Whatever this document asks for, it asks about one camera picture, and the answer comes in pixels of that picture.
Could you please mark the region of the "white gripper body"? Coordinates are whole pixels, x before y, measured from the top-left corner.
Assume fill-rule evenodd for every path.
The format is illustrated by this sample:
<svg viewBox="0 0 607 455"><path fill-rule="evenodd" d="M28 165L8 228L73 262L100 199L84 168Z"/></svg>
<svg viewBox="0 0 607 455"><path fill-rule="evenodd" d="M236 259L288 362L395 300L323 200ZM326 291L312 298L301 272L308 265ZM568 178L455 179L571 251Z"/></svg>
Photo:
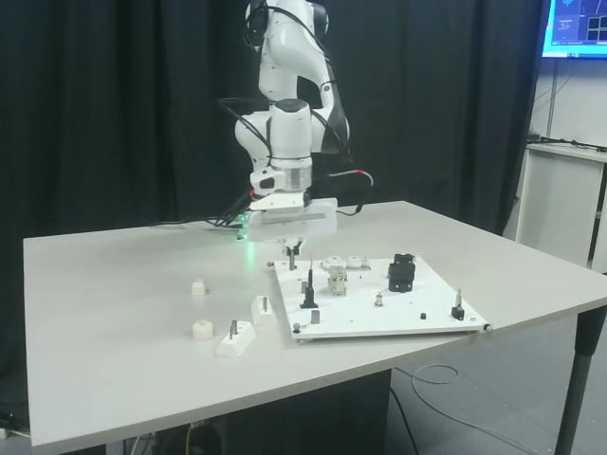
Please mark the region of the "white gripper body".
<svg viewBox="0 0 607 455"><path fill-rule="evenodd" d="M337 230L338 201L314 199L301 209L253 211L248 217L250 240L281 240L330 235Z"/></svg>

